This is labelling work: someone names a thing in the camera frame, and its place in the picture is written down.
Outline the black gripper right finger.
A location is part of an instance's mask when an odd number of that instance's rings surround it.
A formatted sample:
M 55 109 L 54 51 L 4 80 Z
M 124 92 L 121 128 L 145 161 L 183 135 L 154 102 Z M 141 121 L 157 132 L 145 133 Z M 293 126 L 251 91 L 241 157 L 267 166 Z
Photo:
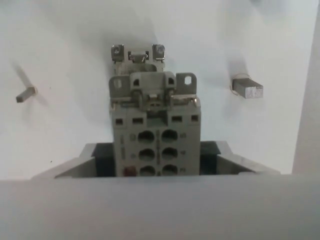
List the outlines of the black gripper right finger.
M 280 173 L 278 170 L 235 154 L 227 141 L 200 143 L 200 175 L 279 175 Z

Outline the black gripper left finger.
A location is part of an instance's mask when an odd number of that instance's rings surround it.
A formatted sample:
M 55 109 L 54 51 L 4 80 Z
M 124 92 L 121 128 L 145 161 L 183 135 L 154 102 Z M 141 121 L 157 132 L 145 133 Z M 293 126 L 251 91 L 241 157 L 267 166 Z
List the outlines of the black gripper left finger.
M 33 179 L 108 178 L 116 176 L 111 142 L 87 143 L 78 157 L 41 172 Z

